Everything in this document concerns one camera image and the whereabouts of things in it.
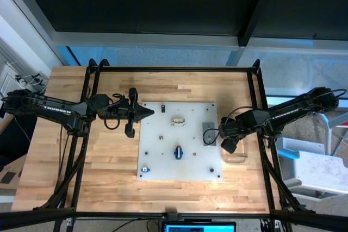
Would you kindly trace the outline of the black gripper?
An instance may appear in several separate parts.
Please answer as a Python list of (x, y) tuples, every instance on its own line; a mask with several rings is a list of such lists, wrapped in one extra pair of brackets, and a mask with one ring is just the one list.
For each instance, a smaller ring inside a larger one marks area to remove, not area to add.
[(154, 110), (141, 106), (138, 103), (138, 93), (136, 88), (130, 88), (128, 98), (123, 97), (118, 103), (117, 118), (128, 121), (125, 125), (125, 135), (127, 137), (135, 136), (133, 123), (138, 123), (153, 114)]
[(237, 144), (245, 137), (239, 121), (223, 117), (219, 125), (219, 135), (222, 139), (221, 148), (233, 154)]

